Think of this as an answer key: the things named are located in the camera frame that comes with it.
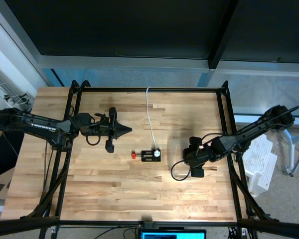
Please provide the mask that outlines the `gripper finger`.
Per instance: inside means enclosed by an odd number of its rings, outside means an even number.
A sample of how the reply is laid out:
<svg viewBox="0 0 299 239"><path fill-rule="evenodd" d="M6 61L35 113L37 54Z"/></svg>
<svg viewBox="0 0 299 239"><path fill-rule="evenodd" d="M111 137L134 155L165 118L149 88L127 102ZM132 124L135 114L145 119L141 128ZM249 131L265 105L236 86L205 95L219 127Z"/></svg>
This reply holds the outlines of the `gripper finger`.
<svg viewBox="0 0 299 239"><path fill-rule="evenodd" d="M117 138L119 138L119 137L121 137L121 136L123 136L123 135L125 135L127 133L130 133L132 131L133 130L131 128L129 128L129 129L118 129L117 130Z"/></svg>
<svg viewBox="0 0 299 239"><path fill-rule="evenodd" d="M116 129L117 130L132 130L132 128L122 125L118 121L116 122Z"/></svg>

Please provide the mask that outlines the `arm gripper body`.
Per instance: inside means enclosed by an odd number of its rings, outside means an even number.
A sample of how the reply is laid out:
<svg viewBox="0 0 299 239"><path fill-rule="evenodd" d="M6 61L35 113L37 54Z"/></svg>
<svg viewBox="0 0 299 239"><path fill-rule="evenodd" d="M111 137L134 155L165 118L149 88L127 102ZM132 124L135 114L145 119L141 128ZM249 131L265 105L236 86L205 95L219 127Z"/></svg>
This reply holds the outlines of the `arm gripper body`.
<svg viewBox="0 0 299 239"><path fill-rule="evenodd" d="M101 123L100 129L102 129L102 133L108 137L105 142L105 149L108 153L114 152L114 131L115 131L115 122L117 119L117 111L115 107L109 108L108 116L105 117L104 121Z"/></svg>
<svg viewBox="0 0 299 239"><path fill-rule="evenodd" d="M203 178L203 166L208 161L210 149L207 143L203 144L202 139L198 137L190 137L189 143L191 152L189 154L189 166L191 177Z"/></svg>

